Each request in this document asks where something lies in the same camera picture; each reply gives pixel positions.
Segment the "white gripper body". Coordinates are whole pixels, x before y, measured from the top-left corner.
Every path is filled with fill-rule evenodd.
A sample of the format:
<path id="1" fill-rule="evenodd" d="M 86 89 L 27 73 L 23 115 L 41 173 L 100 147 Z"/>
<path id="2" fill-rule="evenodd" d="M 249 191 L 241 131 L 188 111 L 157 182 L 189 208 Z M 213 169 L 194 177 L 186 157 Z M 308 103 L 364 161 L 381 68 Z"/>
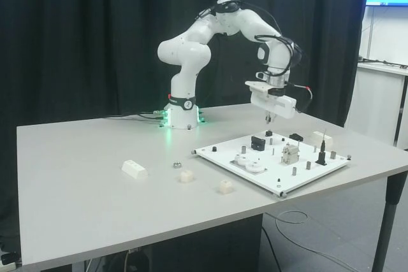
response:
<path id="1" fill-rule="evenodd" d="M 289 96 L 266 96 L 260 92 L 252 92 L 251 103 L 271 113 L 272 119 L 276 116 L 286 119 L 293 118 L 296 111 L 296 99 Z"/>

